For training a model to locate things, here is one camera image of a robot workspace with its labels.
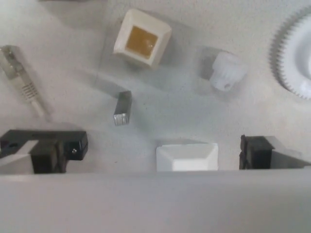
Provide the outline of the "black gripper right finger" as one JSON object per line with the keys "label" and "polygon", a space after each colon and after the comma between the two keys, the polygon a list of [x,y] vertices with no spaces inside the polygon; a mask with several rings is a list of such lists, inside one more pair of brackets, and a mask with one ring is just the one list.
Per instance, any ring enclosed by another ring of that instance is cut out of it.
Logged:
{"label": "black gripper right finger", "polygon": [[240,170],[310,167],[302,153],[286,148],[274,136],[241,136]]}

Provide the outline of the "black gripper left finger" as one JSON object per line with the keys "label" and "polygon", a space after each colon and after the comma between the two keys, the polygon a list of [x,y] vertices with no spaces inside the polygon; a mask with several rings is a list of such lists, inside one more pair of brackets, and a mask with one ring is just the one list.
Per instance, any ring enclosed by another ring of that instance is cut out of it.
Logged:
{"label": "black gripper left finger", "polygon": [[0,137],[1,174],[65,173],[87,152],[85,131],[9,130]]}

